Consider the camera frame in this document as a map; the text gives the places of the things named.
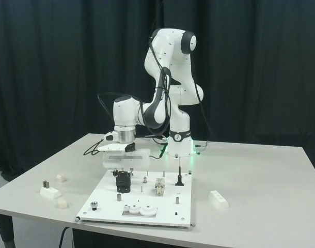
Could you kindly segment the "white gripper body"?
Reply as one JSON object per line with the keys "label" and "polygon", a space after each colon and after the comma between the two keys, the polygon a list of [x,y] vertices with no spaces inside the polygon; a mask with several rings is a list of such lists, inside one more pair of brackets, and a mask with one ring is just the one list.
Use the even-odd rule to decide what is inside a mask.
{"label": "white gripper body", "polygon": [[102,149],[104,152],[102,164],[108,169],[139,169],[150,166],[150,149],[137,149],[131,152],[112,151]]}

